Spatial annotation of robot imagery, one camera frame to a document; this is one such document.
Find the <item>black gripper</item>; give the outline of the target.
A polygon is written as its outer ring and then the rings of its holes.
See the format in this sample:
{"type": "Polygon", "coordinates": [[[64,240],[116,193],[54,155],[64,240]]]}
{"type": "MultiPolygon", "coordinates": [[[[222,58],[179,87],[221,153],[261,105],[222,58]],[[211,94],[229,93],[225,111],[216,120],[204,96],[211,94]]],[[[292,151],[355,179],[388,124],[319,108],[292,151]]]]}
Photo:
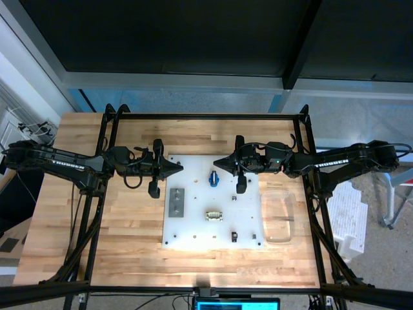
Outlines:
{"type": "Polygon", "coordinates": [[[134,165],[134,176],[139,176],[139,185],[141,185],[143,177],[151,177],[152,180],[148,184],[148,193],[151,198],[159,198],[160,188],[157,183],[161,179],[162,160],[164,180],[181,172],[183,166],[163,157],[164,145],[161,139],[154,140],[152,152],[148,148],[143,149],[142,147],[134,147],[134,150],[141,151],[141,157],[136,160],[137,163],[134,165]]]}
{"type": "Polygon", "coordinates": [[[236,157],[237,165],[237,185],[236,192],[244,194],[247,189],[247,172],[259,174],[265,172],[267,160],[265,155],[261,155],[257,150],[265,150],[264,143],[245,143],[241,135],[236,136],[235,153],[214,161],[214,165],[225,172],[235,176],[233,164],[236,157]]]}

